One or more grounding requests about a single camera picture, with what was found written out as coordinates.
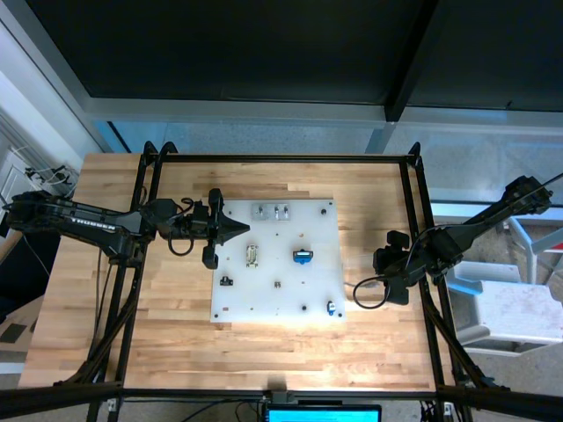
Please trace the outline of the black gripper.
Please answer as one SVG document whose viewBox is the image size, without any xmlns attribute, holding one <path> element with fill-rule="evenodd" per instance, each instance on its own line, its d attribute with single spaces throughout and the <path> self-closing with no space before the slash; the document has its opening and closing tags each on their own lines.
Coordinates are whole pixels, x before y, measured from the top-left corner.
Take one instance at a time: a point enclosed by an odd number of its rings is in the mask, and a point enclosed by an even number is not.
<svg viewBox="0 0 563 422">
<path fill-rule="evenodd" d="M 196 201 L 193 212 L 189 215 L 188 239 L 192 244 L 200 240 L 207 242 L 202 250 L 202 263 L 209 270 L 215 270 L 218 267 L 215 249 L 220 226 L 223 228 L 242 228 L 225 229 L 221 234 L 221 245 L 250 230 L 248 224 L 233 220 L 229 217 L 230 213 L 224 213 L 223 205 L 221 191 L 218 188 L 213 188 L 208 193 L 208 205 L 204 205 L 201 200 Z"/>
<path fill-rule="evenodd" d="M 406 306 L 410 287 L 423 278 L 421 262 L 410 253 L 407 234 L 392 230 L 387 234 L 387 245 L 374 252 L 373 266 L 378 279 L 384 284 L 385 301 Z"/>
</svg>

